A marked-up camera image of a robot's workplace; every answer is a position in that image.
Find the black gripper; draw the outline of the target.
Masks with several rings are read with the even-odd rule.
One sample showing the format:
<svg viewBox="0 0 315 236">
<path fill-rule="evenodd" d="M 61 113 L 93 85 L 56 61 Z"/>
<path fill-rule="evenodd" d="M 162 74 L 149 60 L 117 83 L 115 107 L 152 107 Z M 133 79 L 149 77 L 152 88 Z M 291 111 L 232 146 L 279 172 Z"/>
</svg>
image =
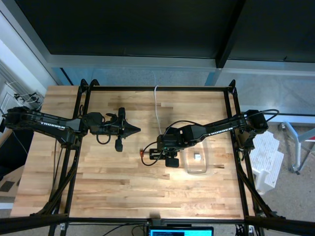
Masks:
<svg viewBox="0 0 315 236">
<path fill-rule="evenodd" d="M 116 136 L 115 141 L 115 150 L 117 152 L 123 151 L 122 139 L 129 137 L 130 135 L 136 134 L 141 131 L 140 128 L 129 124 L 126 121 L 126 112 L 125 108 L 121 107 L 118 110 L 118 114 L 107 113 L 110 117 L 110 121 L 106 123 L 107 133 L 112 136 Z"/>
<path fill-rule="evenodd" d="M 175 147 L 163 147 L 162 157 L 165 160 L 165 166 L 170 168 L 179 167 L 179 159 L 177 158 L 177 153 L 179 149 Z"/>
</svg>

